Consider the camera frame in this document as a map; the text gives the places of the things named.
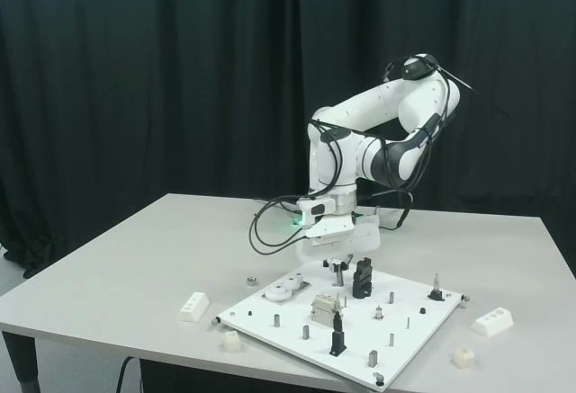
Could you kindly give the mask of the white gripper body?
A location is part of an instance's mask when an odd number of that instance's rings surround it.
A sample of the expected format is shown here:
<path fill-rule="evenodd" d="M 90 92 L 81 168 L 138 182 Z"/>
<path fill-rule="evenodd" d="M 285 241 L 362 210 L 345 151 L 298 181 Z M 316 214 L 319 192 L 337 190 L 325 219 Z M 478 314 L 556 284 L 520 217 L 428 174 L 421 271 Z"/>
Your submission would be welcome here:
<path fill-rule="evenodd" d="M 377 215 L 327 215 L 305 228 L 305 239 L 296 244 L 296 255 L 303 262 L 343 259 L 377 249 L 381 244 Z"/>

